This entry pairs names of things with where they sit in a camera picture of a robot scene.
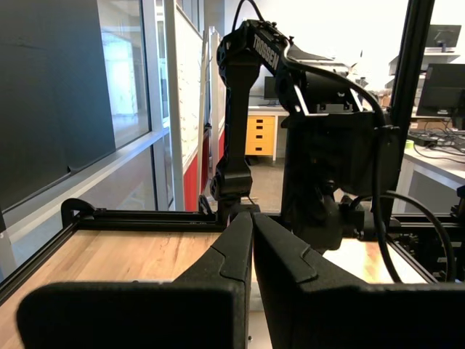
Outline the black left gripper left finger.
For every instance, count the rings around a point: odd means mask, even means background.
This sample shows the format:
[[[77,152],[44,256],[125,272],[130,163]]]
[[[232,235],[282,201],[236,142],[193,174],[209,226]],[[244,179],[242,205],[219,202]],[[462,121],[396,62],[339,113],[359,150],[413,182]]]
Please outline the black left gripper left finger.
[[[253,220],[240,213],[171,282],[63,282],[16,312],[26,348],[245,348]]]

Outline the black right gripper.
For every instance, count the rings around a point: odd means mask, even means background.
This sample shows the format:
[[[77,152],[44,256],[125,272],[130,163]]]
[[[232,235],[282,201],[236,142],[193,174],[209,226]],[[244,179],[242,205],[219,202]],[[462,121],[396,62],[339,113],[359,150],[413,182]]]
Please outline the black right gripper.
[[[295,206],[291,229],[315,251],[337,250],[344,238],[374,240],[373,214],[349,196],[343,196],[340,202],[324,196],[312,205]]]

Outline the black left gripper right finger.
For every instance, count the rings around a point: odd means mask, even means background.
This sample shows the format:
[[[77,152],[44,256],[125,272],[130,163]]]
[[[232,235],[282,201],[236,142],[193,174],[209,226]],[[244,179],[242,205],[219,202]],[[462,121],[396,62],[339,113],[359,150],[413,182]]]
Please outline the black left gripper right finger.
[[[264,214],[254,267],[274,348],[464,346],[461,284],[369,284]]]

